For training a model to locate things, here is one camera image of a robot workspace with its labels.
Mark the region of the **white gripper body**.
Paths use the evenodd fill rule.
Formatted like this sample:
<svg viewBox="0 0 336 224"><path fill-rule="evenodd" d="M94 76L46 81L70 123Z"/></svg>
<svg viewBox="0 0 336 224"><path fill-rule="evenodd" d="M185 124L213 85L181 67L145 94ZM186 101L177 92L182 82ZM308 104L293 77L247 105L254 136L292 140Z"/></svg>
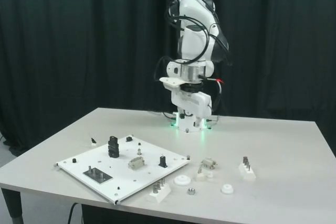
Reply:
<svg viewBox="0 0 336 224"><path fill-rule="evenodd" d="M172 91L171 100L178 108L196 117L208 117L212 114L211 96L203 92Z"/></svg>

